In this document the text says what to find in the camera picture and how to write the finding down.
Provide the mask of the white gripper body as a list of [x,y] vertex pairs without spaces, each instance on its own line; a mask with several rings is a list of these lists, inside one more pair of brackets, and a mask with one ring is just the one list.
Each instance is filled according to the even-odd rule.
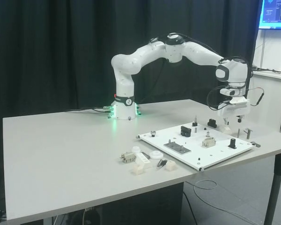
[[249,103],[243,104],[226,104],[219,105],[217,114],[219,117],[229,118],[233,116],[244,116],[250,112],[251,105]]

